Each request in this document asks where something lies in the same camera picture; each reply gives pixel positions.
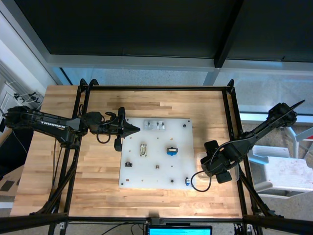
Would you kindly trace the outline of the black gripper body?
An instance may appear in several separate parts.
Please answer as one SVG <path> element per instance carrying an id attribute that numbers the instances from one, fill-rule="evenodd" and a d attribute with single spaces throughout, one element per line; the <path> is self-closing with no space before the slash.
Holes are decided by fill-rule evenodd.
<path id="1" fill-rule="evenodd" d="M 204 171 L 209 176 L 216 176 L 218 183 L 231 181 L 231 175 L 227 171 L 229 160 L 221 151 L 217 141 L 209 141 L 204 144 L 207 156 L 204 158 Z"/>
<path id="2" fill-rule="evenodd" d="M 126 119 L 125 119 L 125 108 L 120 107 L 118 109 L 118 114 L 117 116 L 113 119 L 110 120 L 109 123 L 106 125 L 106 130 L 107 133 L 111 135 L 116 135 L 116 139 L 114 140 L 114 149 L 118 152 L 122 151 L 122 138 L 125 136 L 125 124 L 126 124 Z"/>

